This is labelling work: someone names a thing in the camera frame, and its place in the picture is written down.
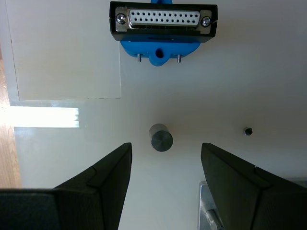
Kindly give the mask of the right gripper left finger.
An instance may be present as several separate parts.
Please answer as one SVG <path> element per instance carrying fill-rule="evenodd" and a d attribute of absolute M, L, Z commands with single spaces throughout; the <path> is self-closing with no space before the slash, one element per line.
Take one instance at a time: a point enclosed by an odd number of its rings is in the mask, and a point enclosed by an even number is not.
<path fill-rule="evenodd" d="M 2 230 L 117 230 L 132 166 L 124 143 L 53 189 L 1 189 Z"/>

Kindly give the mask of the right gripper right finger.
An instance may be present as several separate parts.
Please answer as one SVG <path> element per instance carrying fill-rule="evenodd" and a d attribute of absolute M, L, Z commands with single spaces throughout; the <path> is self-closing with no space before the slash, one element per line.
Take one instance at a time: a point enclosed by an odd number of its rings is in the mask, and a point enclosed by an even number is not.
<path fill-rule="evenodd" d="M 307 189 L 211 143 L 201 147 L 205 179 L 227 230 L 305 230 Z"/>

